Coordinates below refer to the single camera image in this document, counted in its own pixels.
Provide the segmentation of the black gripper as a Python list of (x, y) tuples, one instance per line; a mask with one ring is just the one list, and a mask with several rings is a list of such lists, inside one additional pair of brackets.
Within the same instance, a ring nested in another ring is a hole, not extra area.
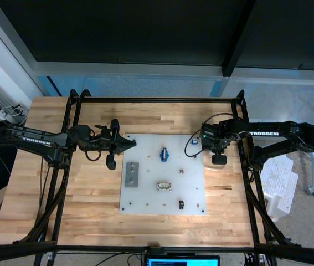
[(200, 131), (200, 139), (203, 151), (210, 151), (212, 164), (224, 166), (227, 164), (227, 157), (224, 150), (230, 144), (230, 137), (221, 131), (218, 125), (203, 123)]
[(118, 119), (113, 119), (110, 122), (110, 128), (107, 126), (100, 126), (101, 132), (98, 138), (98, 152), (101, 155), (103, 151), (108, 151), (109, 154), (106, 156), (106, 166), (109, 170), (116, 169), (116, 161), (114, 159), (117, 153), (117, 137), (119, 137), (119, 154), (125, 152), (137, 146), (134, 139), (125, 138), (119, 135), (120, 124)]

